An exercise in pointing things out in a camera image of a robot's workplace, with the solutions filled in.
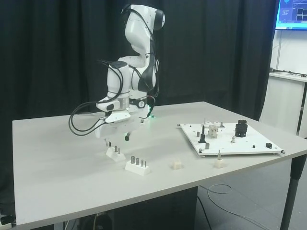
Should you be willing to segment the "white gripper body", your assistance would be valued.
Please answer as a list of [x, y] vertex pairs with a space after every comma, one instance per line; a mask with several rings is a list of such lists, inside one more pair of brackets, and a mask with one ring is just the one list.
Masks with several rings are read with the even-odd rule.
[[95, 125], [95, 136], [97, 138], [109, 138], [114, 135], [132, 132], [139, 128], [140, 119], [136, 116], [132, 116], [130, 119], [118, 123], [110, 123], [104, 125], [103, 123], [104, 120], [100, 119], [99, 122]]

